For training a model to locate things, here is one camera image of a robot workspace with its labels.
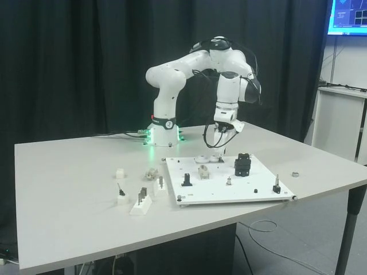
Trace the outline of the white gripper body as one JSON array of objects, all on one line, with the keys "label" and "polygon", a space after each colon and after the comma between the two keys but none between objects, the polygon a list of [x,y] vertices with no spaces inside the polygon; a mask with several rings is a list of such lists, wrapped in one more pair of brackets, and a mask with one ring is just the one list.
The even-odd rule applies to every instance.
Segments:
[{"label": "white gripper body", "polygon": [[214,130],[213,136],[213,155],[224,155],[227,145],[225,143],[234,136],[234,129],[226,130],[224,133],[219,129]]}]

